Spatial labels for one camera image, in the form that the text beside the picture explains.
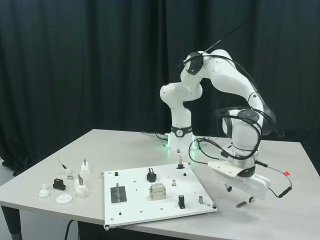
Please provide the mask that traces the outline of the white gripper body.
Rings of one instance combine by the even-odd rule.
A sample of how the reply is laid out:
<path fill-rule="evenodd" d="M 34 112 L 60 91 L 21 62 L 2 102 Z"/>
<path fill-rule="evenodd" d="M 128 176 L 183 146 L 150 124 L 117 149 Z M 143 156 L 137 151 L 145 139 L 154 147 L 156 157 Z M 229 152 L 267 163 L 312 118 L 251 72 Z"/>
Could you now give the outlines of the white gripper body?
<path fill-rule="evenodd" d="M 251 177 L 230 177 L 219 172 L 216 172 L 216 174 L 224 184 L 231 186 L 231 191 L 233 188 L 237 188 L 256 199 L 265 200 L 267 191 L 271 186 L 271 181 L 259 174 L 254 174 Z"/>

